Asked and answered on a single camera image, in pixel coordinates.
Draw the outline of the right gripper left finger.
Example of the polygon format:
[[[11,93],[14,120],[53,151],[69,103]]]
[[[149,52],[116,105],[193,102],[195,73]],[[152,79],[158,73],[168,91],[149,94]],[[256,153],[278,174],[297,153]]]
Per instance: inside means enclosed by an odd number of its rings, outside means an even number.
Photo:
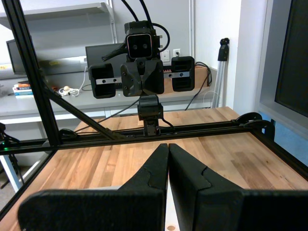
[[[168,145],[160,144],[117,190],[44,190],[18,208],[24,231],[162,231]]]

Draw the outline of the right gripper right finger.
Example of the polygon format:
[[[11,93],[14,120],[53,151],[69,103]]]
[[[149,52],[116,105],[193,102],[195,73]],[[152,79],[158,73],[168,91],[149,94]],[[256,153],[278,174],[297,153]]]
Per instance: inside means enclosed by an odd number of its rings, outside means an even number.
[[[243,189],[173,143],[169,157],[182,231],[307,230],[307,191]]]

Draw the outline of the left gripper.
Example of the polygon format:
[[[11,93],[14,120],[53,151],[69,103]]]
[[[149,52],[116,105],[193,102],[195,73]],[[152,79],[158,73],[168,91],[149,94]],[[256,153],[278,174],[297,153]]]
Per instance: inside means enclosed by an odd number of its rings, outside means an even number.
[[[159,59],[137,59],[123,63],[119,71],[120,75],[116,76],[110,63],[90,66],[89,77],[95,98],[115,97],[119,83],[126,97],[162,94],[167,78],[171,79],[175,92],[192,91],[195,87],[194,58],[191,56],[173,57],[169,66],[164,66]]]

